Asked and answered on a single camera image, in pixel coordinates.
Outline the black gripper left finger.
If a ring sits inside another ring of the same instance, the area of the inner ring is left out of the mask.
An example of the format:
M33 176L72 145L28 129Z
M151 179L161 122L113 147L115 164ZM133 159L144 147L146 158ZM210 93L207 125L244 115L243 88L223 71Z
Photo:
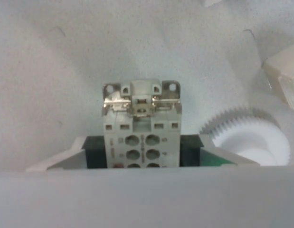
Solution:
M26 171L57 171L105 168L103 136L79 136L70 149L39 161Z

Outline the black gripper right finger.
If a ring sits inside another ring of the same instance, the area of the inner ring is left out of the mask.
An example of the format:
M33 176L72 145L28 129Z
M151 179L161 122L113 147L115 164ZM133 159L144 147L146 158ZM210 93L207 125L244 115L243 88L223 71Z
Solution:
M192 134L180 137L180 166L257 166L257 162L215 146L208 134Z

